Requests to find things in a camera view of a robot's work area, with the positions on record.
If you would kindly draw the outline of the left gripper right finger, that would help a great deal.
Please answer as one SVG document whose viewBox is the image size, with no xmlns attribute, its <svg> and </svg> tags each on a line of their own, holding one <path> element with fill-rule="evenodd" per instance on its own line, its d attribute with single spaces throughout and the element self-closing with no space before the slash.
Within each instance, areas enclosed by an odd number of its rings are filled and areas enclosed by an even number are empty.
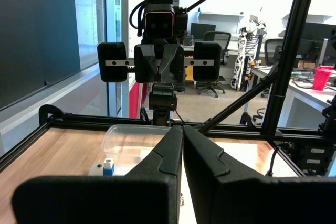
<svg viewBox="0 0 336 224">
<path fill-rule="evenodd" d="M 267 177 L 198 130 L 184 131 L 184 167 L 198 223 L 329 223 L 335 179 Z"/>
</svg>

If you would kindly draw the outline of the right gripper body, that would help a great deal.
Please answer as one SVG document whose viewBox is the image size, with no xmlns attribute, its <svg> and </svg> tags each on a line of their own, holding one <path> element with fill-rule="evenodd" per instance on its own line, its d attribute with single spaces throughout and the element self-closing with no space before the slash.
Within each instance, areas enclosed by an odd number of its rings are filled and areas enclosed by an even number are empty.
<svg viewBox="0 0 336 224">
<path fill-rule="evenodd" d="M 159 82 L 159 65 L 163 58 L 165 40 L 146 41 L 140 45 L 154 45 Z M 128 58 L 123 42 L 103 42 L 97 46 L 101 80 L 104 82 L 124 82 L 129 73 L 135 74 L 134 57 Z M 193 50 L 184 50 L 184 68 L 193 67 L 193 79 L 200 82 L 216 81 L 221 66 L 222 47 L 216 42 L 196 42 Z"/>
</svg>

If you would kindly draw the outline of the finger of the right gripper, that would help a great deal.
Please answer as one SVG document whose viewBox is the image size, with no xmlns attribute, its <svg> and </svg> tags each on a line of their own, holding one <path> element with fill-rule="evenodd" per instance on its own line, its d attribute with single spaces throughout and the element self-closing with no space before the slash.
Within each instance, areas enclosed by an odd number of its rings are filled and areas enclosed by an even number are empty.
<svg viewBox="0 0 336 224">
<path fill-rule="evenodd" d="M 154 45 L 136 45 L 134 49 L 135 79 L 137 83 L 154 83 L 157 78 Z"/>
<path fill-rule="evenodd" d="M 181 45 L 165 45 L 159 65 L 159 82 L 181 83 L 184 77 L 184 50 Z"/>
</svg>

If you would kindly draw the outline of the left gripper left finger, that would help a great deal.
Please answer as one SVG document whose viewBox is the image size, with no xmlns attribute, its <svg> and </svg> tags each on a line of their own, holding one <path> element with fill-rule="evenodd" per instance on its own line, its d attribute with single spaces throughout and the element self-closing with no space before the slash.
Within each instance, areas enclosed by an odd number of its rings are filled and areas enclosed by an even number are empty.
<svg viewBox="0 0 336 224">
<path fill-rule="evenodd" d="M 18 223 L 178 223 L 183 132 L 173 126 L 124 176 L 40 176 L 12 196 Z"/>
</svg>

